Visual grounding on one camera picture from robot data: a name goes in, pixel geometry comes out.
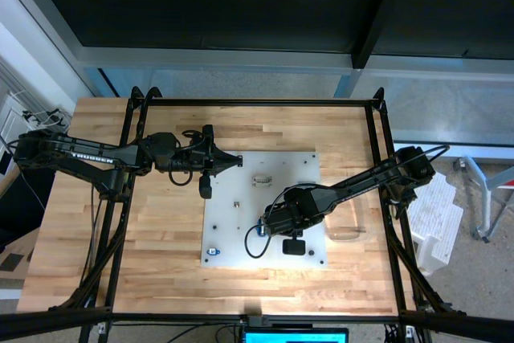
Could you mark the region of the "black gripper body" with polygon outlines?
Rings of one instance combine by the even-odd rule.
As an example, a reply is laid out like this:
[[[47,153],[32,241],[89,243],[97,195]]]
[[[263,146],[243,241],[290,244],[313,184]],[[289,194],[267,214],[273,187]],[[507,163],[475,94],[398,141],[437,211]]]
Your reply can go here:
[[[199,193],[204,199],[211,199],[210,177],[214,168],[214,129],[212,125],[202,127],[202,139],[194,144],[190,153],[193,171],[201,173]]]
[[[263,215],[263,226],[268,236],[283,236],[282,253],[302,256],[306,253],[306,242],[301,239],[304,231],[318,224],[314,207],[298,202],[282,202],[269,205]]]

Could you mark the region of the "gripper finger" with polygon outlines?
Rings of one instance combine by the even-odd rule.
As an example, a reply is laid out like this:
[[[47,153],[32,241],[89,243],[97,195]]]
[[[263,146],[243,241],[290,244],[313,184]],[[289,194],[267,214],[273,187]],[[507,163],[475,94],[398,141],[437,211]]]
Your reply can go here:
[[[219,149],[216,145],[212,149],[213,159],[216,162],[242,162],[243,157],[240,155],[234,155],[227,153]]]
[[[232,167],[242,167],[243,161],[242,160],[235,160],[235,161],[215,161],[211,170],[211,175],[213,177],[219,175],[225,170],[228,170]]]

